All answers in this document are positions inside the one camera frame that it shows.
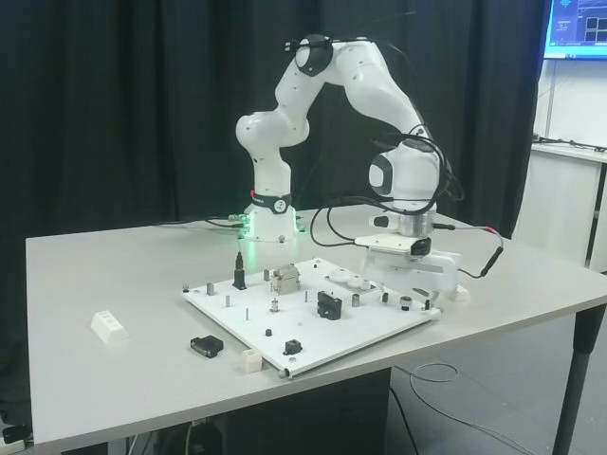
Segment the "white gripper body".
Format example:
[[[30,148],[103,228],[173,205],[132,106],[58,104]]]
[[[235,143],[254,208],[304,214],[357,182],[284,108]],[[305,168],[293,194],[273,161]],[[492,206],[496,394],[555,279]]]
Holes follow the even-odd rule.
[[[422,289],[434,293],[453,293],[458,285],[462,256],[433,251],[423,257],[368,250],[361,274],[380,286],[397,291]]]

